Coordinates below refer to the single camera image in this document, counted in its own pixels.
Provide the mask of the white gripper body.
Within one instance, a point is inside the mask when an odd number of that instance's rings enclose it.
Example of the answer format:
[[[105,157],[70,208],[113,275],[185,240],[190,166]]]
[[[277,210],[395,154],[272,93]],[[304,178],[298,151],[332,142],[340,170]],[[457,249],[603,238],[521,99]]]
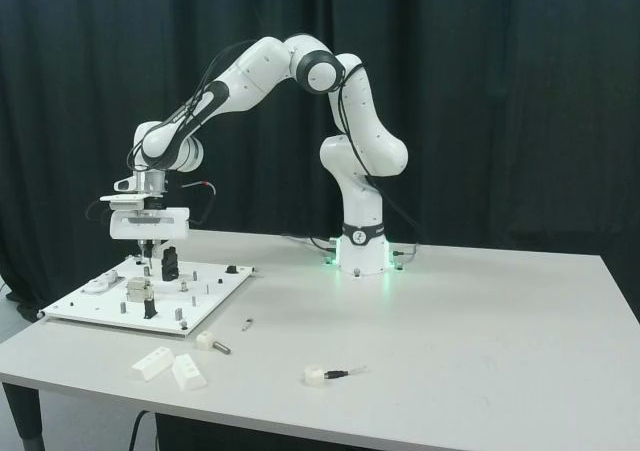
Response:
[[[188,208],[114,211],[110,236],[115,240],[185,239],[189,233],[189,218]]]

